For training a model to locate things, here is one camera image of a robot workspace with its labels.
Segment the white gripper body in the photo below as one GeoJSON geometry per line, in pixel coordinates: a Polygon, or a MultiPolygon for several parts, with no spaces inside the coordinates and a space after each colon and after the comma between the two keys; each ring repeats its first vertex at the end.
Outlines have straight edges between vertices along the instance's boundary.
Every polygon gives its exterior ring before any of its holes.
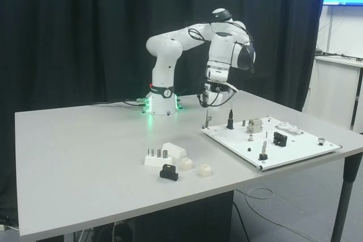
{"type": "Polygon", "coordinates": [[[203,108],[216,108],[226,104],[231,99],[231,91],[212,92],[205,90],[201,93],[201,106],[203,108]]]}

